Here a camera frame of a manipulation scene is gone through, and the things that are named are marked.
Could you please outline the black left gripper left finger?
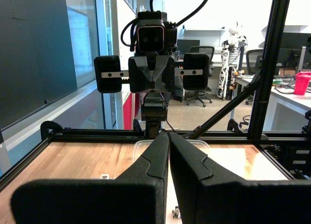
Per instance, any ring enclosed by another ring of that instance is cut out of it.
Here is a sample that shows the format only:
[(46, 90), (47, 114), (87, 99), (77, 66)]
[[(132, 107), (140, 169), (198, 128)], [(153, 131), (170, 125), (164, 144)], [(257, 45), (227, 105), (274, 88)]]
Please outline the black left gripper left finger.
[(162, 132), (115, 179), (43, 179), (18, 187), (18, 224), (165, 223), (169, 137)]

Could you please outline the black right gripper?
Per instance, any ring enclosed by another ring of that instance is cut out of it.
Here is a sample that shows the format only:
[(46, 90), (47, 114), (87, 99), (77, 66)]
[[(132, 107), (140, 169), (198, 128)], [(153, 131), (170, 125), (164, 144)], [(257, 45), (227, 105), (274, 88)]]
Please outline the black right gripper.
[(121, 69), (118, 56), (98, 56), (94, 67), (100, 93), (118, 93), (123, 84), (132, 93), (172, 92), (177, 76), (182, 77), (186, 90), (208, 86), (209, 57), (205, 53), (187, 53), (183, 61), (175, 61), (171, 55), (133, 56), (128, 59), (128, 70)]

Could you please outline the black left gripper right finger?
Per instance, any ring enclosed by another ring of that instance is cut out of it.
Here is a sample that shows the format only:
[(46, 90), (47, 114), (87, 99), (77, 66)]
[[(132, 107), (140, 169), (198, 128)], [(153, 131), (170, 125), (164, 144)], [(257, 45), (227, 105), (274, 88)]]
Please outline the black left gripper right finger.
[(170, 167), (183, 223), (310, 223), (309, 180), (245, 180), (178, 134), (170, 139)]

